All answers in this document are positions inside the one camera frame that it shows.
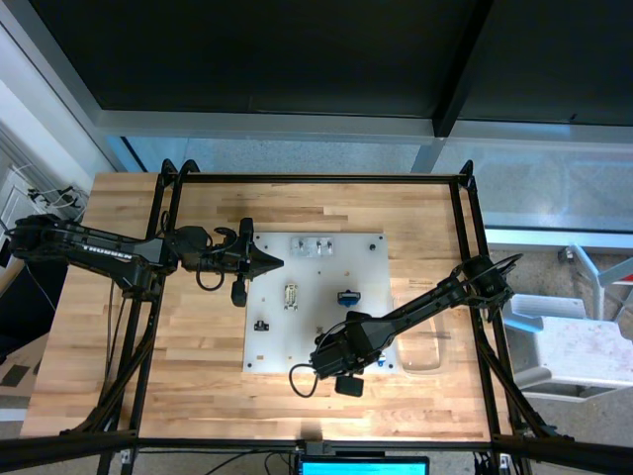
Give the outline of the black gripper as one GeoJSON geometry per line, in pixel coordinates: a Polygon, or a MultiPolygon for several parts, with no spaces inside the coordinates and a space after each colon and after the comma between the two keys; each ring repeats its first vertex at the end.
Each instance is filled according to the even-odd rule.
{"type": "Polygon", "coordinates": [[[334,378],[334,391],[344,396],[362,396],[365,368],[380,359],[381,351],[360,351],[347,341],[320,345],[311,354],[311,364],[319,381],[334,378]]]}
{"type": "Polygon", "coordinates": [[[259,262],[252,264],[252,279],[282,268],[284,262],[254,245],[254,225],[251,218],[241,219],[237,232],[224,227],[215,228],[214,232],[224,237],[223,243],[215,245],[212,250],[215,268],[222,275],[235,275],[230,298],[235,306],[243,308],[247,300],[246,280],[249,279],[252,261],[259,262]]]}

